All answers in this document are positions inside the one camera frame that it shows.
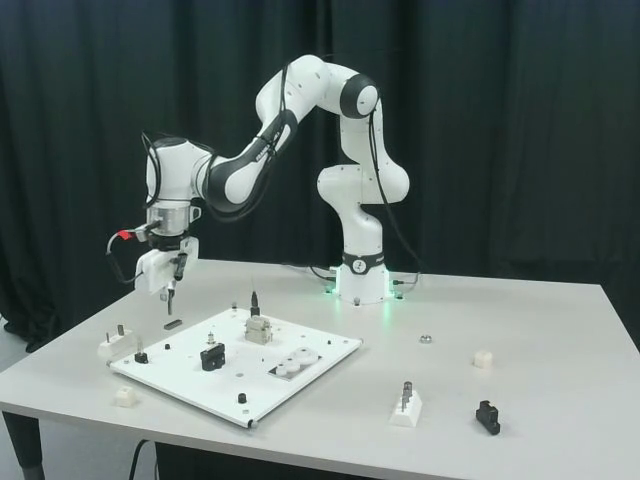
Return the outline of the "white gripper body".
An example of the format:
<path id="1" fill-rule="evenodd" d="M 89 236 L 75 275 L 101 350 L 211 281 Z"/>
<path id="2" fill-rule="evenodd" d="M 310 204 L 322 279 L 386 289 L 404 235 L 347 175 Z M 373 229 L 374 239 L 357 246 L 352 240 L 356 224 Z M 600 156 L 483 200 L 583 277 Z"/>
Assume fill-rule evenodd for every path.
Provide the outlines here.
<path id="1" fill-rule="evenodd" d="M 175 257 L 175 252 L 157 249 L 143 254 L 136 263 L 136 290 L 158 292 L 165 288 L 174 279 Z"/>

